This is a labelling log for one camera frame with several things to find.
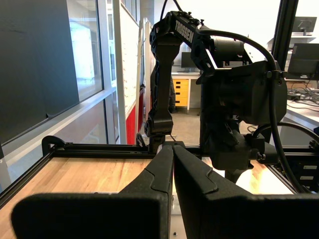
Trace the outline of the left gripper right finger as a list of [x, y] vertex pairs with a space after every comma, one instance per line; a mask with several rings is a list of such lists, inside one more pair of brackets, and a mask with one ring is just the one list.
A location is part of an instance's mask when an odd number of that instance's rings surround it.
[[173, 150], [175, 187], [189, 239], [318, 238], [317, 195], [254, 195], [183, 147]]

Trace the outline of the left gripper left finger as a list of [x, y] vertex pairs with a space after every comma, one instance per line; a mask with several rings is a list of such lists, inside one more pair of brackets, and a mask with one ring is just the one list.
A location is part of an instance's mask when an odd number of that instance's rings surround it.
[[18, 202], [11, 224], [19, 239], [167, 239], [173, 149], [164, 146], [122, 191], [35, 194]]

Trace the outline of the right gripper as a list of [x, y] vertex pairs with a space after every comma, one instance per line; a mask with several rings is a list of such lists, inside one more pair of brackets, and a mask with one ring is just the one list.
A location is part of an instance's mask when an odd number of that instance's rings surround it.
[[207, 123], [202, 131], [201, 148], [213, 167], [225, 170], [225, 178], [234, 184], [247, 171], [251, 160], [261, 164], [278, 163], [274, 146], [265, 142], [262, 135], [241, 134], [237, 124]]

